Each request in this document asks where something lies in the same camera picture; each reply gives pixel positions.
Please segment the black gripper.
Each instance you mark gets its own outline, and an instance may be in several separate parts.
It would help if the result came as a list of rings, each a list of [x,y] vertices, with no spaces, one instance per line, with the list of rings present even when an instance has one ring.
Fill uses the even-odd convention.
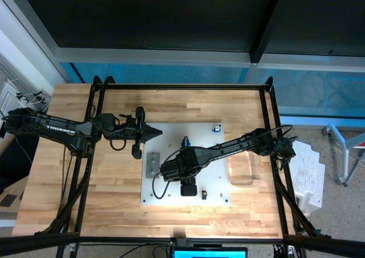
[[[137,107],[135,118],[132,115],[126,116],[126,125],[125,130],[123,132],[123,140],[125,143],[129,140],[133,140],[135,143],[132,145],[132,156],[135,159],[141,159],[142,150],[140,149],[140,145],[142,144],[142,134],[143,134],[143,122],[145,121],[145,111],[143,107]],[[148,124],[144,124],[144,142],[150,141],[153,138],[156,138],[162,135],[162,130],[151,127]]]
[[[181,185],[195,185],[196,173],[191,161],[182,158],[175,158],[164,163],[160,173],[165,182],[180,182]]]

